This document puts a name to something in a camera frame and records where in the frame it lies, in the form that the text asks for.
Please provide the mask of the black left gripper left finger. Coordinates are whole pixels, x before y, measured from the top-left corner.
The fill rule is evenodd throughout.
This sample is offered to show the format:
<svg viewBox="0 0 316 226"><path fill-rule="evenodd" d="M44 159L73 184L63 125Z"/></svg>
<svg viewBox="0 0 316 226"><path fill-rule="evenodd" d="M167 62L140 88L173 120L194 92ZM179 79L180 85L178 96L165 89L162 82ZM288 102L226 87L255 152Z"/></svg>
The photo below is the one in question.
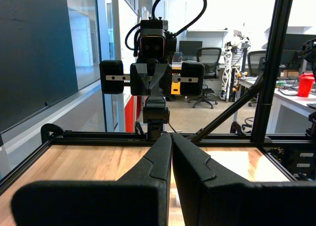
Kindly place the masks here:
<svg viewBox="0 0 316 226"><path fill-rule="evenodd" d="M19 226L165 226L172 139L161 135L116 181L37 181L11 200Z"/></svg>

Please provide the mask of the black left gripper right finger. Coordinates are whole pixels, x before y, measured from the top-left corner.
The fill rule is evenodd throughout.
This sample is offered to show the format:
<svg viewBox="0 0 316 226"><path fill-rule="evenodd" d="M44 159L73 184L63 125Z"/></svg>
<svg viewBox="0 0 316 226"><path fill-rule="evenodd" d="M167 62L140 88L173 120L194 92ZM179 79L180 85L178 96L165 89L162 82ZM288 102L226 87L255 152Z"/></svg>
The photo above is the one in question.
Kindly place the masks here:
<svg viewBox="0 0 316 226"><path fill-rule="evenodd" d="M173 173L188 226L313 226L314 182L251 182L173 135Z"/></svg>

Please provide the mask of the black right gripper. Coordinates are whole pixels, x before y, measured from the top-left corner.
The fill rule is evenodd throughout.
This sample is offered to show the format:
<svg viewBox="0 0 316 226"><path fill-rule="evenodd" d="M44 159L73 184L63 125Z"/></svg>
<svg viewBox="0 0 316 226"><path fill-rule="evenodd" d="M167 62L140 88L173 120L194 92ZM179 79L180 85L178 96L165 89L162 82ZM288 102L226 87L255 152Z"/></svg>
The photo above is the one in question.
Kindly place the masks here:
<svg viewBox="0 0 316 226"><path fill-rule="evenodd" d="M120 94L129 86L133 96L170 96L174 82L180 83L180 94L198 96L202 93L204 65L182 63L177 75L171 64L133 63L125 74L121 60L100 63L101 87L104 94Z"/></svg>

